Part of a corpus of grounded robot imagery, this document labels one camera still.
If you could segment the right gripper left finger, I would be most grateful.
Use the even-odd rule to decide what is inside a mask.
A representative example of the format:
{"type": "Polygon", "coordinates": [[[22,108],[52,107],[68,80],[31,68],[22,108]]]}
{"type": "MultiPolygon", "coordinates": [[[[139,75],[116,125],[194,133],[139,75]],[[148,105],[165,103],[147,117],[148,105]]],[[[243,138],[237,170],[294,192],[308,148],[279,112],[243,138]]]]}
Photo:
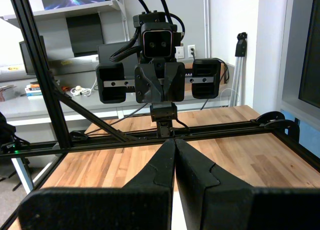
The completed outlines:
{"type": "Polygon", "coordinates": [[[45,188],[18,208],[23,230],[169,230],[176,145],[166,140],[122,188],[45,188]]]}

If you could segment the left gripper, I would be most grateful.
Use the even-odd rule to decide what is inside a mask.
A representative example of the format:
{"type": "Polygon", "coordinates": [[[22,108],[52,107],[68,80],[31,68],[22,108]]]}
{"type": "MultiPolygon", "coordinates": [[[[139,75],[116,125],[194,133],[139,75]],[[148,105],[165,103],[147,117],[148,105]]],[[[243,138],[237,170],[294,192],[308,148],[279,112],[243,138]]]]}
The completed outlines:
{"type": "Polygon", "coordinates": [[[96,68],[99,97],[102,103],[122,103],[126,94],[134,92],[138,103],[159,104],[184,100],[185,85],[191,85],[195,99],[214,99],[218,96],[221,62],[216,59],[196,59],[187,69],[181,62],[166,62],[154,58],[138,63],[133,78],[125,76],[121,62],[99,64],[96,68]]]}

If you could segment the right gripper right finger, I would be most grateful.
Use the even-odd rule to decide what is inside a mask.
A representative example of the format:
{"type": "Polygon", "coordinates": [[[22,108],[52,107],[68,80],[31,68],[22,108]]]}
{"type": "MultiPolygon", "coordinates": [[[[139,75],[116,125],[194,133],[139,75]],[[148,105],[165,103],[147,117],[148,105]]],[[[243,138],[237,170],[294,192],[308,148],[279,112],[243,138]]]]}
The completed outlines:
{"type": "Polygon", "coordinates": [[[253,187],[186,141],[176,144],[176,179],[189,230],[317,230],[320,191],[253,187]]]}

